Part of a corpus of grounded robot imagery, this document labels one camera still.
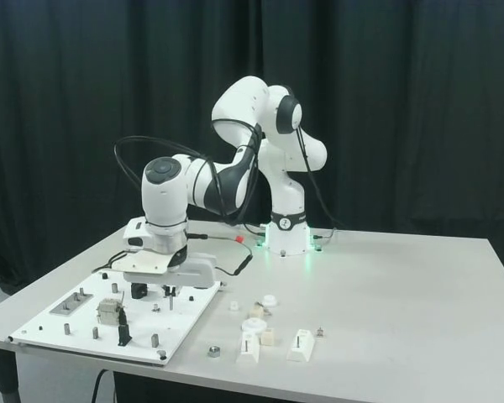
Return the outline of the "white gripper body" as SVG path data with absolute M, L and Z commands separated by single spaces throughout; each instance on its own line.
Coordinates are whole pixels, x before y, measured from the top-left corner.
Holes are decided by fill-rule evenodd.
M 157 253 L 134 253 L 123 258 L 123 277 L 130 283 L 210 288 L 215 283 L 216 259 L 209 254 L 185 258 Z

